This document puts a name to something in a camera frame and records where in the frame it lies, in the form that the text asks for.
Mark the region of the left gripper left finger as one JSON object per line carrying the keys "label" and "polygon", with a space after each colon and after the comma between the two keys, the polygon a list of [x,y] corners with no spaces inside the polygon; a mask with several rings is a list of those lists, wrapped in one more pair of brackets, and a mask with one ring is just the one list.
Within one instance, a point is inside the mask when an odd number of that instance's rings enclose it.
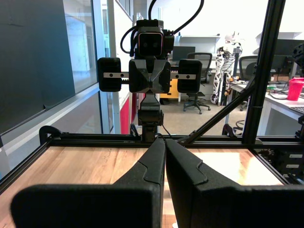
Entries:
{"label": "left gripper left finger", "polygon": [[12,199],[18,228],[159,228],[166,145],[156,139],[111,185],[41,184]]}

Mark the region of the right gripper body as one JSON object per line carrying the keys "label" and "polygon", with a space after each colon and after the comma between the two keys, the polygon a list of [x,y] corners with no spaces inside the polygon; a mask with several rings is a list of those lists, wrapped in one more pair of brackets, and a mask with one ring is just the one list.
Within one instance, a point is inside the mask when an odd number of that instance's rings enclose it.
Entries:
{"label": "right gripper body", "polygon": [[[150,78],[151,91],[151,74],[156,59],[145,59],[146,67]],[[129,85],[129,70],[121,70],[121,61],[119,58],[102,57],[97,61],[99,89],[103,92],[119,92],[122,84]],[[178,72],[171,71],[171,80],[177,79],[177,89],[180,93],[197,93],[200,89],[200,75],[202,63],[196,59],[182,59],[178,65]]]}

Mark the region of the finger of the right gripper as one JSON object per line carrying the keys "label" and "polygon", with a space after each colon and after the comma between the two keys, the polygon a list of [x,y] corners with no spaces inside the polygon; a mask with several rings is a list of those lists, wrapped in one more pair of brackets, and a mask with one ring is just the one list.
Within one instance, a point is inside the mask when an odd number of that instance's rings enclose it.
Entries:
{"label": "finger of the right gripper", "polygon": [[146,60],[129,61],[129,90],[131,93],[147,93],[150,90],[150,78]]}
{"label": "finger of the right gripper", "polygon": [[151,74],[151,91],[168,93],[170,90],[171,65],[167,60],[155,60]]}

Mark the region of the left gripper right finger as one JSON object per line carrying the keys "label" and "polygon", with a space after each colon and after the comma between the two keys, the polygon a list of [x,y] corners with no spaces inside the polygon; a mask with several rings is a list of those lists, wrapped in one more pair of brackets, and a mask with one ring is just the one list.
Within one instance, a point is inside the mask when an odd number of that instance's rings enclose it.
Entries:
{"label": "left gripper right finger", "polygon": [[302,185],[240,185],[171,139],[167,141],[166,173],[180,228],[304,225]]}

